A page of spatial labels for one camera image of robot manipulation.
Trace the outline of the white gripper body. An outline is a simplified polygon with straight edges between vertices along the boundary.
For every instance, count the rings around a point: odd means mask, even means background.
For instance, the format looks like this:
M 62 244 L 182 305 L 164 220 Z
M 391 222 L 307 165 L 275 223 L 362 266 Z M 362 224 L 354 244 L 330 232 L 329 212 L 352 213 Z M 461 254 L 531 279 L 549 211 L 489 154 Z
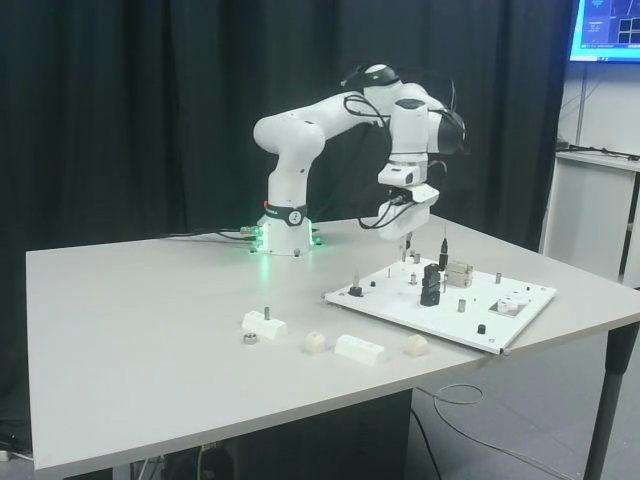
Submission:
M 378 215 L 382 218 L 376 229 L 379 237 L 395 241 L 425 225 L 430 218 L 430 206 L 426 203 L 391 205 L 384 202 L 378 208 Z

